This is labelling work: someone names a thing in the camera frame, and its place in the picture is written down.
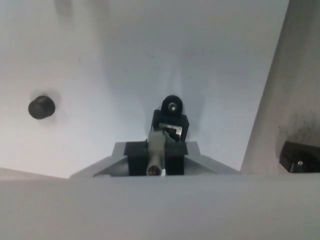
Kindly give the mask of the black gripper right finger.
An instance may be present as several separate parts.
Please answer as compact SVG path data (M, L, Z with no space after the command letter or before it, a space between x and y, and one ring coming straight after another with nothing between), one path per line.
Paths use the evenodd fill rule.
M201 154L196 141L167 143L164 165L167 176L239 175L241 173Z

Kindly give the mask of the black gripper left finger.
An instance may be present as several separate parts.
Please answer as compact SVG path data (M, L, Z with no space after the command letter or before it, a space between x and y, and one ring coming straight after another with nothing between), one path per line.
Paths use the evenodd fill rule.
M145 176L148 151L145 141L117 142L110 156L72 174L71 178Z

